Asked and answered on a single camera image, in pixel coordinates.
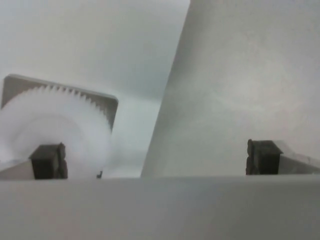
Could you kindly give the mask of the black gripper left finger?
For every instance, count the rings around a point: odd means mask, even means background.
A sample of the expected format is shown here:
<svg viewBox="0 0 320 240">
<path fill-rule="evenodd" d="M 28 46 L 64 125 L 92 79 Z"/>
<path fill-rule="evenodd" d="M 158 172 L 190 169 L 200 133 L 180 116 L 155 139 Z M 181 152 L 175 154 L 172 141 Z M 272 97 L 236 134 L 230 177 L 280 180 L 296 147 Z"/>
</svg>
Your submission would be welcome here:
<svg viewBox="0 0 320 240">
<path fill-rule="evenodd" d="M 1 180 L 57 180 L 68 178 L 66 146 L 42 144 L 26 159 L 0 164 Z"/>
</svg>

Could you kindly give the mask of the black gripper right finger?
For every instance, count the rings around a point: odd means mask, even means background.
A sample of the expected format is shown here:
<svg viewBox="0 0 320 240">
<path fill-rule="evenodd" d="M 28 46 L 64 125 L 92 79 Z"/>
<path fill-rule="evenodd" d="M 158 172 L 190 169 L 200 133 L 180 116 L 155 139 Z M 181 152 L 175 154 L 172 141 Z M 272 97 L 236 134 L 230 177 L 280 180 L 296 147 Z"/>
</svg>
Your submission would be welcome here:
<svg viewBox="0 0 320 240">
<path fill-rule="evenodd" d="M 246 175 L 311 175 L 320 173 L 318 159 L 294 152 L 281 140 L 247 142 Z"/>
</svg>

